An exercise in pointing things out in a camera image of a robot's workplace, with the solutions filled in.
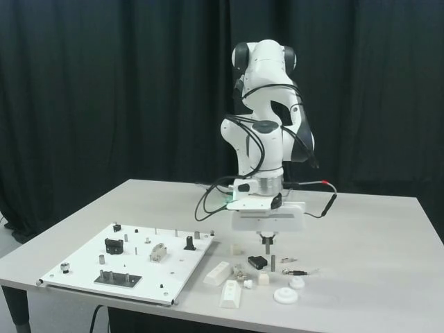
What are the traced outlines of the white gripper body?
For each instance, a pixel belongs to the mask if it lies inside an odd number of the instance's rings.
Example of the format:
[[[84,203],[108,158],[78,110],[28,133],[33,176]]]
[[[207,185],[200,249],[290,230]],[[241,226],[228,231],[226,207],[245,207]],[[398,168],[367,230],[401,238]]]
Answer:
[[[234,211],[232,229],[254,232],[297,232],[305,228],[305,202],[285,202],[275,210]]]

